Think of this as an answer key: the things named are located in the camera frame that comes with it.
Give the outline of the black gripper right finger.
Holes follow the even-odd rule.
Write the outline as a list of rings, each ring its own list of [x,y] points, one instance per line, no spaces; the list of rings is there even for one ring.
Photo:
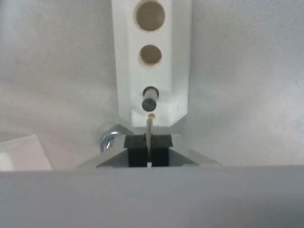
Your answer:
[[[179,134],[153,135],[149,159],[152,166],[221,166],[190,149]]]

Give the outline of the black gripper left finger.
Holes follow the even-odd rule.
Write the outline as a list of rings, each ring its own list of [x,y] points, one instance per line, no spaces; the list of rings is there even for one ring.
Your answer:
[[[85,161],[77,168],[147,167],[148,154],[145,146],[125,148],[124,144],[125,135],[116,136],[111,149]]]

